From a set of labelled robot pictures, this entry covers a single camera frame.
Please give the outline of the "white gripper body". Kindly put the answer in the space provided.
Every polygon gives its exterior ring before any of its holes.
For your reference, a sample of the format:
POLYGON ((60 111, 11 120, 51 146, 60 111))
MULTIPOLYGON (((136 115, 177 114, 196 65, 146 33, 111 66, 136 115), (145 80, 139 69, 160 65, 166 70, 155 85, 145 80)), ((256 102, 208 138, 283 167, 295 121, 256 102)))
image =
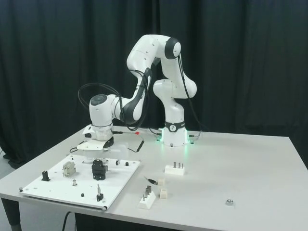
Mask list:
POLYGON ((88 158, 111 158, 111 159, 124 159, 128 157, 127 147, 123 144, 112 145, 108 148, 100 146, 86 146, 81 149, 84 156, 88 158))

